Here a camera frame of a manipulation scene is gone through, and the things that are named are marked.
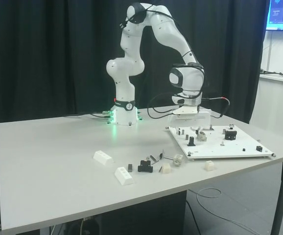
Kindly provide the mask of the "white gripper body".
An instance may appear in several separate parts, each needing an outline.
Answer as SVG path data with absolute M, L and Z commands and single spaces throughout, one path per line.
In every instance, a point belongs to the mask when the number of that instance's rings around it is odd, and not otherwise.
M 200 110 L 196 114 L 172 114 L 168 118 L 167 125 L 169 127 L 193 127 L 201 129 L 209 129 L 211 125 L 211 109 Z

